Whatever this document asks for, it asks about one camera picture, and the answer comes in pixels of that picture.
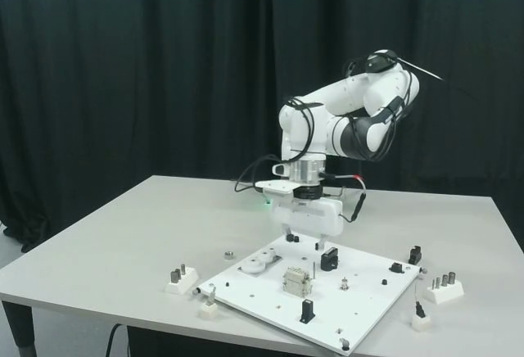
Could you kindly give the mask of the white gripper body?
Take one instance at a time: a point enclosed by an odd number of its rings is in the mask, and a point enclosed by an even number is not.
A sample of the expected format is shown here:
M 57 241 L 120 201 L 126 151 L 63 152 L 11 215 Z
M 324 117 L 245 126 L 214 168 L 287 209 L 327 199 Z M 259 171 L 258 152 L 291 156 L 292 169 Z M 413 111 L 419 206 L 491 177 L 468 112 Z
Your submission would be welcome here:
M 312 201 L 273 201 L 270 207 L 272 221 L 285 234 L 337 236 L 343 231 L 342 213 L 341 201 L 325 197 Z

